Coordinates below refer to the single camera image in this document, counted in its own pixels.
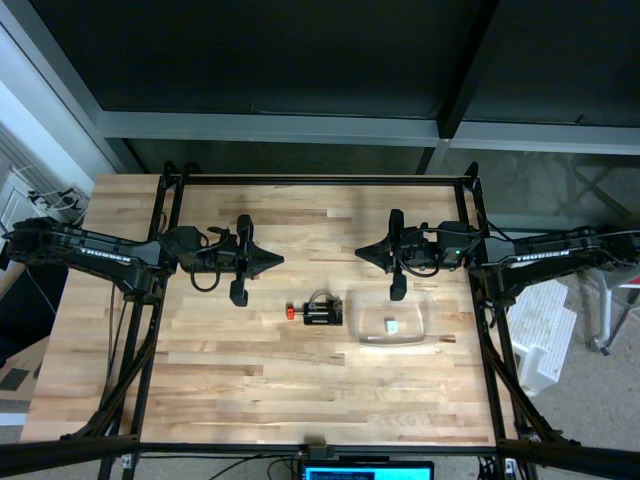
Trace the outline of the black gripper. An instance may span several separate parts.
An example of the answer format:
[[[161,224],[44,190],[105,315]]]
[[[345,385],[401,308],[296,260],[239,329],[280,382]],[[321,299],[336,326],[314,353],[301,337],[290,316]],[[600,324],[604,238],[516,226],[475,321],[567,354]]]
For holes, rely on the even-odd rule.
[[[355,255],[368,263],[390,272],[390,255],[392,260],[392,284],[390,299],[401,301],[407,293],[406,273],[417,278],[431,278],[436,275],[435,250],[424,237],[426,227],[405,227],[404,213],[392,209],[389,218],[389,236],[371,245],[355,250]]]
[[[236,233],[229,234],[216,250],[216,268],[220,274],[233,274],[229,298],[236,307],[246,307],[248,291],[245,280],[284,263],[284,257],[257,246],[253,240],[254,226],[249,215],[237,219]]]

